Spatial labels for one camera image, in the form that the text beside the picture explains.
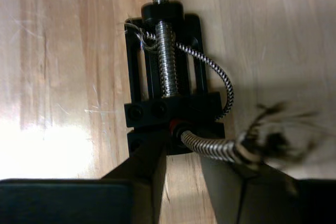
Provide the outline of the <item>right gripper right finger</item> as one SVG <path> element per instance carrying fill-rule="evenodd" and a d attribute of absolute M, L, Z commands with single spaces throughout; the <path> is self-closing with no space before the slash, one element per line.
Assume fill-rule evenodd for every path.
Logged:
<path fill-rule="evenodd" d="M 202 158 L 217 223 L 335 223 L 335 180 Z"/>

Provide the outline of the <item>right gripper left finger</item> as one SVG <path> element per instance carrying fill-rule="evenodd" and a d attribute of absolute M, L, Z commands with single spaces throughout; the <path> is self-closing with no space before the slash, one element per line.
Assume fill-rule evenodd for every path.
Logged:
<path fill-rule="evenodd" d="M 5 179 L 1 223 L 158 223 L 168 132 L 142 132 L 99 179 Z"/>

